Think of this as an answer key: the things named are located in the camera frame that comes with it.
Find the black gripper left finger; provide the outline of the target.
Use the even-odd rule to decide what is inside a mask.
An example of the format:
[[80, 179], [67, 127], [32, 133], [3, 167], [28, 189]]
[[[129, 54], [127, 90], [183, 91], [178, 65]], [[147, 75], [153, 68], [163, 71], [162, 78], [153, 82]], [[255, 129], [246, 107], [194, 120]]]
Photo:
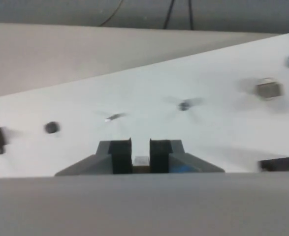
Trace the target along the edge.
[[56, 176], [118, 175], [132, 173], [132, 142], [100, 141], [96, 153], [57, 172]]

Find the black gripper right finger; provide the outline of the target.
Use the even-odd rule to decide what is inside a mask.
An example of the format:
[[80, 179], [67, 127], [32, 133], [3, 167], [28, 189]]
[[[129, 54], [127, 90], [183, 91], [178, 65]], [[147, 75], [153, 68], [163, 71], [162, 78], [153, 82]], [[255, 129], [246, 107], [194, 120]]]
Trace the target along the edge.
[[224, 173], [225, 170], [185, 152], [181, 140], [150, 140], [150, 173]]

